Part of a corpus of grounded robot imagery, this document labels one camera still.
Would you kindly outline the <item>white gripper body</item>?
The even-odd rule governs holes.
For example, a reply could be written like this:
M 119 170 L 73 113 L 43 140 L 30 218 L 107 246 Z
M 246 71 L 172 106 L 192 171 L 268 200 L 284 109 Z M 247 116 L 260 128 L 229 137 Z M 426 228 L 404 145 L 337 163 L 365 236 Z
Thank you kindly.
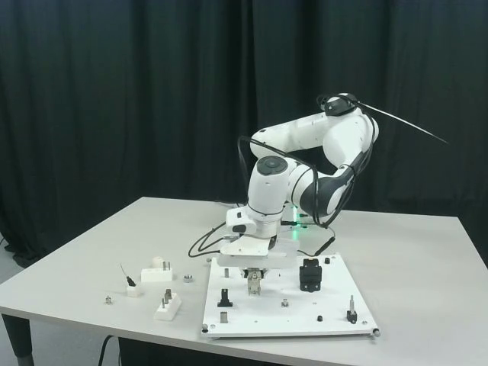
M 276 252 L 271 250 L 267 255 L 227 255 L 220 253 L 217 264 L 220 267 L 282 269 L 296 264 L 296 252 Z

